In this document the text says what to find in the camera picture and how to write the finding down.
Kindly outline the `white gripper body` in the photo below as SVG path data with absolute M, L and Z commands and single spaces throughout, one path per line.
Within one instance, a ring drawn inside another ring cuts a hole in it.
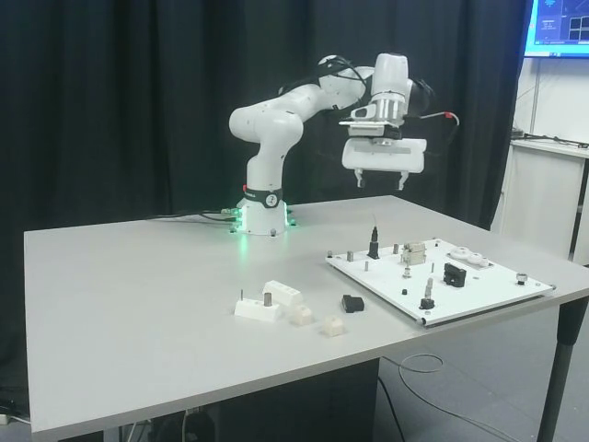
M 341 163 L 346 169 L 421 173 L 426 140 L 404 138 L 379 144 L 375 139 L 351 138 L 343 149 Z

